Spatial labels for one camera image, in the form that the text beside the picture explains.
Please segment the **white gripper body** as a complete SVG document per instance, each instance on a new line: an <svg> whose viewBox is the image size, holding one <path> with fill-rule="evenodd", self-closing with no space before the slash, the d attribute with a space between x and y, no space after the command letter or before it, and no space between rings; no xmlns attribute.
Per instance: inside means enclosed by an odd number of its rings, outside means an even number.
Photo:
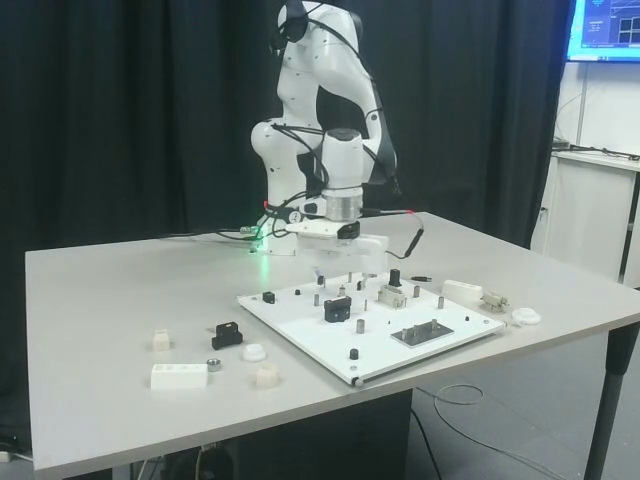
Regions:
<svg viewBox="0 0 640 480"><path fill-rule="evenodd" d="M296 257L318 273L381 273L387 269L388 246L389 238L380 235L360 235L351 240L299 235Z"/></svg>

